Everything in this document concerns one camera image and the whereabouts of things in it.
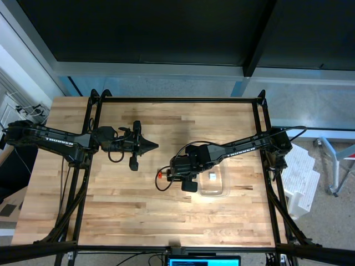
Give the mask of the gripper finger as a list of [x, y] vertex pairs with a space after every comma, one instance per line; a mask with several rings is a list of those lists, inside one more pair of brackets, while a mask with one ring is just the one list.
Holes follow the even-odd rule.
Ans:
[[140, 146], [158, 146], [158, 144], [145, 139], [143, 135], [139, 135], [138, 139]]
[[152, 151], [154, 149], [157, 149], [159, 146], [158, 145], [141, 145], [138, 148], [138, 155], [142, 156], [143, 154]]

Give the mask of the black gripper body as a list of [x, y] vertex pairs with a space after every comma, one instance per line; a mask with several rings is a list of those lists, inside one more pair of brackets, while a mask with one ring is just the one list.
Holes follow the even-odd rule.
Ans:
[[198, 183], [194, 181], [198, 172], [196, 170], [176, 170], [176, 179], [181, 182], [181, 190], [185, 192], [197, 192]]
[[124, 135], [119, 137], [120, 149], [122, 152], [131, 153], [129, 167], [132, 171], [137, 171], [139, 167], [138, 156], [140, 156], [141, 122], [134, 121], [132, 130], [126, 127], [119, 127], [118, 129], [124, 132]]

